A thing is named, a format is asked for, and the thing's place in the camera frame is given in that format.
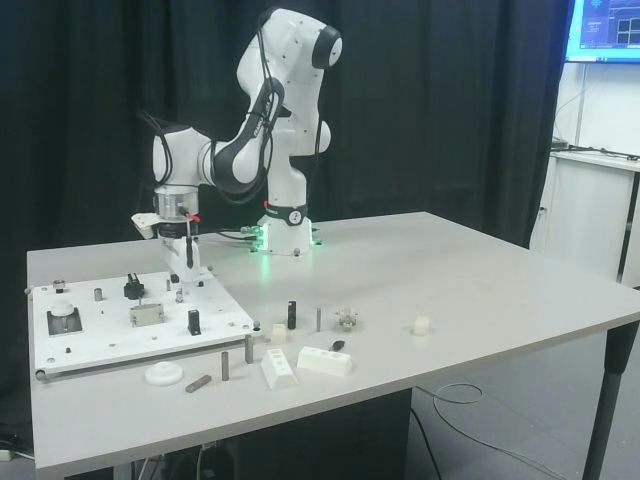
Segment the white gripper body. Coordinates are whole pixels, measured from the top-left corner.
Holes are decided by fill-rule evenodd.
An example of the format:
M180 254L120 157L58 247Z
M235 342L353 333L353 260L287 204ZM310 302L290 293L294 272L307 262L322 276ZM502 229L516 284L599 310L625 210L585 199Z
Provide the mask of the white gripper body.
M200 251L192 237L179 239L160 237L159 242L162 259L171 274L177 274L180 282L194 283L200 280Z

